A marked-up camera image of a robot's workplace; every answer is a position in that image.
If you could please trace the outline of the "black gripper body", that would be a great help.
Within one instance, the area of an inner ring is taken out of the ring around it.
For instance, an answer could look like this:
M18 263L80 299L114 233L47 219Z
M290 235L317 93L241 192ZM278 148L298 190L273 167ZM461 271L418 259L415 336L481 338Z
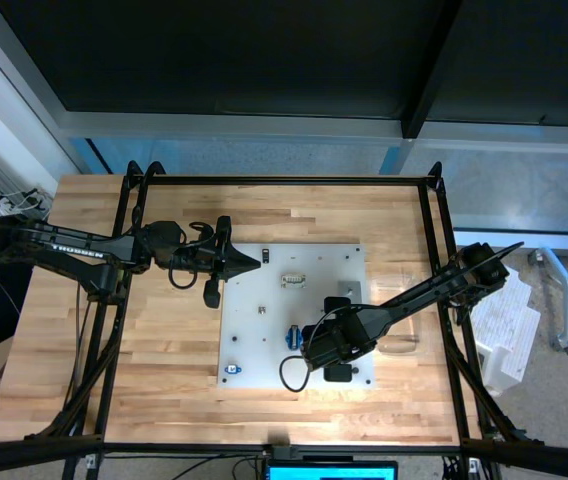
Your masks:
M171 277L171 285L178 290L188 290L195 286L200 273L207 274L204 303L208 308L218 308L221 301L219 283L226 280L226 246L231 240L231 218L220 216L215 227L201 221L191 222L189 227L198 232L198 239L187 242L183 234L183 242L171 256L171 272L188 272L192 275L191 281L179 285Z
M349 383L353 378L352 368L345 360L349 345L345 321L350 306L346 297L326 297L320 320L302 330L302 356L307 369L309 373L321 370L326 382Z

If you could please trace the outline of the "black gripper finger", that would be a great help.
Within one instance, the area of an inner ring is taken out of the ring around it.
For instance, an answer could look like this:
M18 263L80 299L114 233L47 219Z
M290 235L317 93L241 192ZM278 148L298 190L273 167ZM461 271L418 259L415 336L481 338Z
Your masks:
M259 260L238 250L232 242L226 246L226 256L228 262L235 263L259 263Z
M260 268L259 262L248 262L248 263L228 263L226 265L226 281L231 280L239 275L257 270Z

